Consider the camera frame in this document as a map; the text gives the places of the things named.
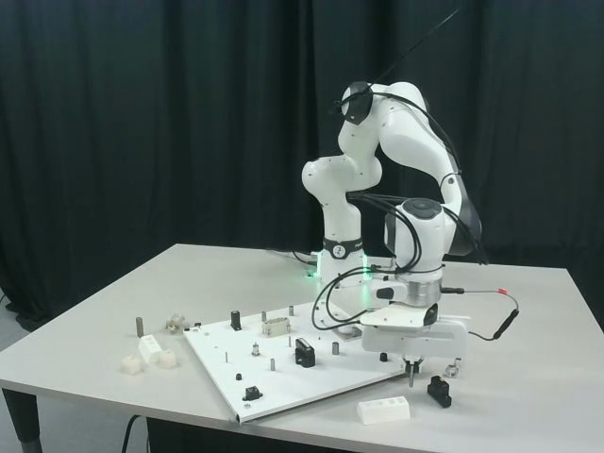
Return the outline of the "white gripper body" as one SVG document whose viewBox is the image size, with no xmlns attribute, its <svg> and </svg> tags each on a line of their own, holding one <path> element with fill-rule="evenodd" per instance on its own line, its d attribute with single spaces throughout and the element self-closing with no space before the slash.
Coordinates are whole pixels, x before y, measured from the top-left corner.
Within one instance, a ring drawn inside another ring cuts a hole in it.
<svg viewBox="0 0 604 453">
<path fill-rule="evenodd" d="M 365 327 L 361 346 L 369 352 L 402 357 L 463 357 L 470 327 L 468 316 L 443 315 L 424 330 Z"/>
</svg>

